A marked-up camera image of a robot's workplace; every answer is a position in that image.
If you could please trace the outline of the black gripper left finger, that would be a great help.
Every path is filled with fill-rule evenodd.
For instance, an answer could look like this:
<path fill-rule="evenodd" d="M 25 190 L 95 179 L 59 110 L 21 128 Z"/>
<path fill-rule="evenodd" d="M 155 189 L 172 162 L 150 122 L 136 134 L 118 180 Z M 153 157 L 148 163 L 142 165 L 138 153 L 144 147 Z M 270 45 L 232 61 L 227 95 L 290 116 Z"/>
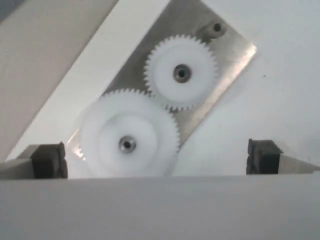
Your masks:
<path fill-rule="evenodd" d="M 0 164 L 2 180 L 67 179 L 68 165 L 63 142 L 32 144 L 20 155 Z"/>

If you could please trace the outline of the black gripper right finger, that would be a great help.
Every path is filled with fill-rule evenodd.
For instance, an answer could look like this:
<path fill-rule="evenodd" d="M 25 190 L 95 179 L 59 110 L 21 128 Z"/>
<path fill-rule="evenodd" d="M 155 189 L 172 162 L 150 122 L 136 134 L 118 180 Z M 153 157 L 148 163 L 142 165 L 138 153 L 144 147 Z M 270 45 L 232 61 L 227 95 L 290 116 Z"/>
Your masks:
<path fill-rule="evenodd" d="M 320 171 L 319 165 L 305 161 L 283 141 L 250 138 L 247 154 L 247 175 L 297 175 Z"/>

